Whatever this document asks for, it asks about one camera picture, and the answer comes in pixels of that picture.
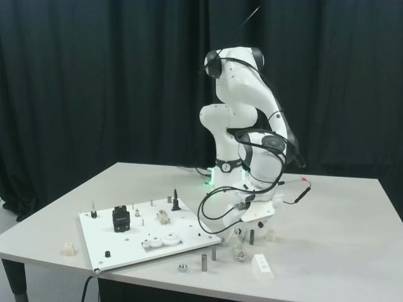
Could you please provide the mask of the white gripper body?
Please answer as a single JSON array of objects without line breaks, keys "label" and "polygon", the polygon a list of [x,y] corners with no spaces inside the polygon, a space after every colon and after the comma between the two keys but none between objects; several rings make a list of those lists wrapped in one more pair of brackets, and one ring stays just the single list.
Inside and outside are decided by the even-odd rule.
[{"label": "white gripper body", "polygon": [[[232,210],[222,218],[223,224],[225,227],[228,227],[236,223],[230,229],[240,228],[242,232],[250,229],[263,229],[268,220],[274,216],[276,207],[282,202],[283,195],[275,194],[270,201],[255,200],[230,204],[227,209],[230,210],[232,208]],[[263,228],[258,227],[259,221],[264,224]]]}]

